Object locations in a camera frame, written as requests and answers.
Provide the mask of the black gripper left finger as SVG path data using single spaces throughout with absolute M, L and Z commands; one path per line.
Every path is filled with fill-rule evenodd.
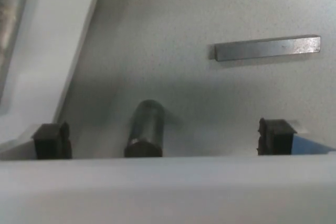
M 32 125 L 18 138 L 1 143 L 2 161 L 57 159 L 72 159 L 67 122 Z

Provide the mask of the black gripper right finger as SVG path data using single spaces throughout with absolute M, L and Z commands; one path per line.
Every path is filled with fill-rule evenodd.
M 259 120 L 257 152 L 262 155 L 322 155 L 335 148 L 319 143 L 297 120 Z

